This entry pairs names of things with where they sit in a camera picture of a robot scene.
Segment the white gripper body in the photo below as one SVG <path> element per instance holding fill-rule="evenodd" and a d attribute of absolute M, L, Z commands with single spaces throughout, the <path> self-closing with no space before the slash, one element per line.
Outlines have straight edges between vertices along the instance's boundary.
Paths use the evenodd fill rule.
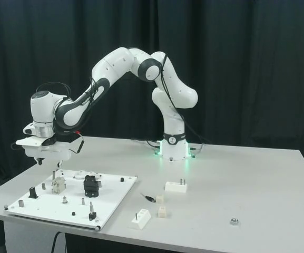
<path fill-rule="evenodd" d="M 56 142 L 49 146 L 22 146 L 25 150 L 25 154 L 28 157 L 32 157 L 35 160 L 49 159 L 56 161 L 67 161 L 71 158 L 71 151 L 69 150 L 70 144 L 67 142 Z"/>

